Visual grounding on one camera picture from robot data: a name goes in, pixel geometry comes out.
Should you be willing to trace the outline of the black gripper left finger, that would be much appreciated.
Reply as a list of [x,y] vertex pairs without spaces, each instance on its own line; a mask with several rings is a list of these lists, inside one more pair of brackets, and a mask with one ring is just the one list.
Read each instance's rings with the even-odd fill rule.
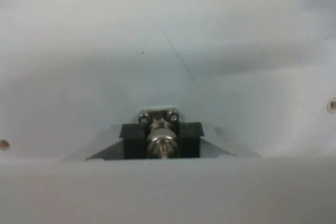
[[64,161],[146,159],[145,133],[138,124],[116,124],[63,158]]

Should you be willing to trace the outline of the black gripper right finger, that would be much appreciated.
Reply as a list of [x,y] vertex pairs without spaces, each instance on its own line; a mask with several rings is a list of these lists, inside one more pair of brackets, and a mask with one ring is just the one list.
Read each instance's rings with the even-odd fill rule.
[[181,158],[261,157],[232,139],[225,128],[205,122],[181,124]]

